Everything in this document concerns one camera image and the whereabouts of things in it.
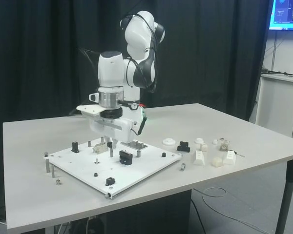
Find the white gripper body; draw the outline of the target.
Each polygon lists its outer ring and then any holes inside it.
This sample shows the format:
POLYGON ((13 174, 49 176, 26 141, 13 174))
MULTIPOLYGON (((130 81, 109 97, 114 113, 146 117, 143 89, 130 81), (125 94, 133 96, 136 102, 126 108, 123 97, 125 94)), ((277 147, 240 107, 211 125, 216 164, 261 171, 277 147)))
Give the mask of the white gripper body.
POLYGON ((125 143, 134 140, 133 121, 131 119, 123 117, 117 119, 89 117, 88 120, 90 129, 101 136, 125 143))

